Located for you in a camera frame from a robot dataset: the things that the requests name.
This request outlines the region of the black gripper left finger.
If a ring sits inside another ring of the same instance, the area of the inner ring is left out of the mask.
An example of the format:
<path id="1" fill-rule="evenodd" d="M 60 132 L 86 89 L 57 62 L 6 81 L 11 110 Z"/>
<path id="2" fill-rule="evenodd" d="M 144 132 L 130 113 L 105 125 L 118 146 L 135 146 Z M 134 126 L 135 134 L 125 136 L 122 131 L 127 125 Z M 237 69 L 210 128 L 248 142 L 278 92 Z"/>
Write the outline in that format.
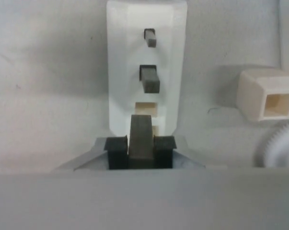
<path id="1" fill-rule="evenodd" d="M 56 167 L 59 171 L 108 171 L 128 169 L 128 138 L 100 137 L 95 140 L 93 147 L 63 164 Z"/>

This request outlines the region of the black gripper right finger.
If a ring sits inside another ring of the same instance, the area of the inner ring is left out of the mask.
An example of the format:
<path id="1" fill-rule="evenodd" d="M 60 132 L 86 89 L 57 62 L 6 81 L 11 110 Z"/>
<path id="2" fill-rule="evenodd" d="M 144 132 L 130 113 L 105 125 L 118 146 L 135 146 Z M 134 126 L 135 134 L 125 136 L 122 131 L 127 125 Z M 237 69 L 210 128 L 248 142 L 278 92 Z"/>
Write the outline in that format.
<path id="1" fill-rule="evenodd" d="M 155 169 L 203 169 L 205 164 L 187 156 L 190 152 L 184 138 L 154 136 L 153 155 Z"/>

